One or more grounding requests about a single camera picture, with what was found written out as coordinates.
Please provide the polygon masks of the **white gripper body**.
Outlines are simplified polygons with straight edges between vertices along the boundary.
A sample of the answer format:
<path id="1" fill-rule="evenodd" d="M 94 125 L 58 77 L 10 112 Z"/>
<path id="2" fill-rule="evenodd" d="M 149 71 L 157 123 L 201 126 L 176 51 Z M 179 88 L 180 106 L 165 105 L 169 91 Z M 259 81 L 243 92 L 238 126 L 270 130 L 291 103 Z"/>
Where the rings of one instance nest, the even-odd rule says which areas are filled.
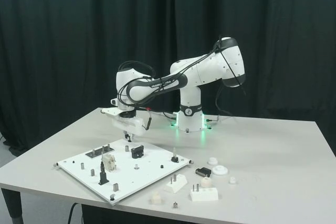
<path id="1" fill-rule="evenodd" d="M 141 136 L 145 133 L 144 120 L 142 118 L 113 117 L 112 124 L 130 134 Z"/>

